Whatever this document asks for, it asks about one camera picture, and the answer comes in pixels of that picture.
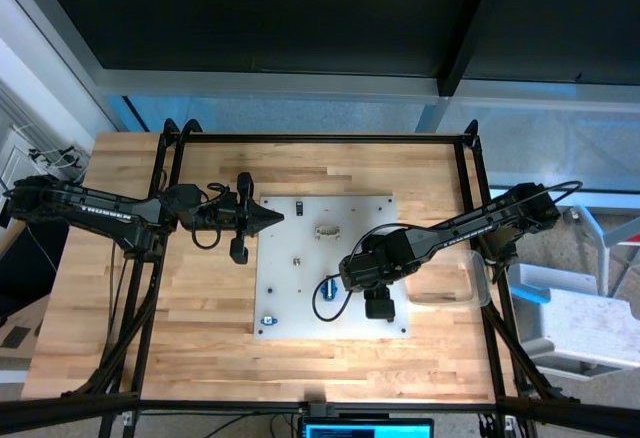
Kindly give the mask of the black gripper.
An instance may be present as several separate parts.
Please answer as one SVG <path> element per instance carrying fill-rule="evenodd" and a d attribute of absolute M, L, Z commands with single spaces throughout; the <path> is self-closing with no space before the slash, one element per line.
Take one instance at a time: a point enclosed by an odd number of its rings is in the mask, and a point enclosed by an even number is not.
<path fill-rule="evenodd" d="M 237 177 L 236 192 L 228 192 L 219 205 L 219 227 L 222 231 L 234 231 L 235 237 L 230 242 L 230 257 L 236 264 L 248 262 L 248 249 L 245 239 L 250 234 L 255 236 L 262 230 L 284 220 L 284 215 L 265 208 L 252 199 L 254 183 L 248 172 Z M 256 219 L 249 221 L 249 213 Z"/>
<path fill-rule="evenodd" d="M 365 316 L 370 320 L 394 321 L 395 302 L 386 285 L 364 291 Z"/>

